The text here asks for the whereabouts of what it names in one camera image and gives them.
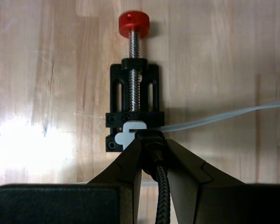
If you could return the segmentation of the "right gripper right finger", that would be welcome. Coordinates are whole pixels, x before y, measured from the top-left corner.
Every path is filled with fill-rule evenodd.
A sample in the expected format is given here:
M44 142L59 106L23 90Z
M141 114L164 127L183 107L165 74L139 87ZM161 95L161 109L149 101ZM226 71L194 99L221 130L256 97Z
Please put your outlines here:
M280 184L247 184L166 140L168 180L180 224L280 224Z

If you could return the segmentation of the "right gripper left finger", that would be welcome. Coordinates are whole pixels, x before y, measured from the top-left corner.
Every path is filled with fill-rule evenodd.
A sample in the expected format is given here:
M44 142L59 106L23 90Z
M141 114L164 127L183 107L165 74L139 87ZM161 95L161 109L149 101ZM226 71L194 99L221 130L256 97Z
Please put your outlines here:
M141 142L134 140L86 184L0 186L0 224L134 224L140 159Z

